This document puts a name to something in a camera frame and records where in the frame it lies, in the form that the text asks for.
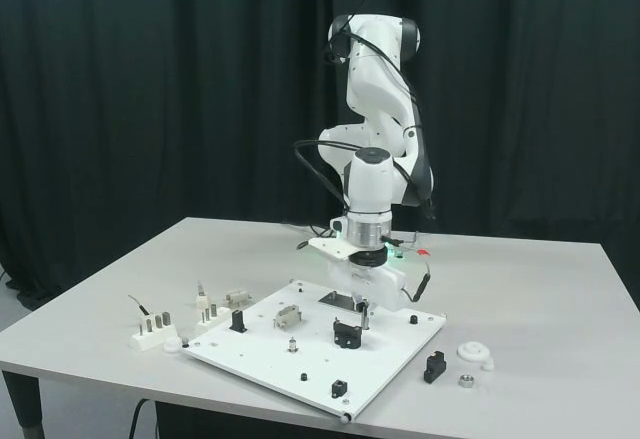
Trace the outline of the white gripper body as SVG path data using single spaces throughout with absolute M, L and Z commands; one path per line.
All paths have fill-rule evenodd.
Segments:
M 389 265 L 365 267 L 348 260 L 329 263 L 329 277 L 356 302 L 366 300 L 371 307 L 400 310 L 406 307 L 406 274 Z

